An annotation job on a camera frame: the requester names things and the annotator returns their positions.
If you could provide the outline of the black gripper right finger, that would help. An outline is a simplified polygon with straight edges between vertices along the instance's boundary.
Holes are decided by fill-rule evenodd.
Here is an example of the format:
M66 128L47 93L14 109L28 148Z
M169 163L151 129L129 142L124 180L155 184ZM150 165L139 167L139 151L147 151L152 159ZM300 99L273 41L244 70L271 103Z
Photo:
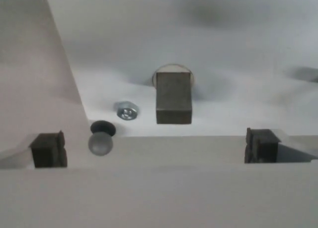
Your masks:
M245 163L301 163L317 160L316 146L306 146L281 130L247 128L245 141Z

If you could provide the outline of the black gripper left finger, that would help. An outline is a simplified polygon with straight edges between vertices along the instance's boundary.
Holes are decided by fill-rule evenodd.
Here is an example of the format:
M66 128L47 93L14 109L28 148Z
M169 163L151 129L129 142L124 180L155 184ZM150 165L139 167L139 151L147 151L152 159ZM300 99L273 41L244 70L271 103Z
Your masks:
M0 152L1 169L68 167L63 131L26 136L17 146Z

